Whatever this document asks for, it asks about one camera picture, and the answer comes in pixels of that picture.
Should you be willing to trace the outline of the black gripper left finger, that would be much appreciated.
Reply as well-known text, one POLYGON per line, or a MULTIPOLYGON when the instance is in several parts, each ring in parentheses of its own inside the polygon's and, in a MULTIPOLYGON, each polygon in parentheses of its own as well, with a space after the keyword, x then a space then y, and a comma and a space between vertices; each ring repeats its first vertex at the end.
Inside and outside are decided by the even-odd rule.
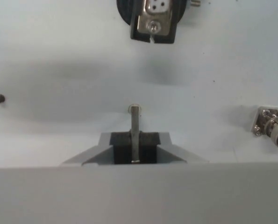
POLYGON ((64 161, 61 166, 117 165, 131 163, 129 132, 102 133, 97 145, 64 161))

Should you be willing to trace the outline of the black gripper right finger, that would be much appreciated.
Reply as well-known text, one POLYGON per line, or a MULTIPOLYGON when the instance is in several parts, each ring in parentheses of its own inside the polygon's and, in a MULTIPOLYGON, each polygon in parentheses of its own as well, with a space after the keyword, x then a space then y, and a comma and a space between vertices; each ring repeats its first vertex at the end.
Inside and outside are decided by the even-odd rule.
POLYGON ((142 164, 209 162, 197 154, 173 144, 168 132, 141 132, 139 158, 142 164))

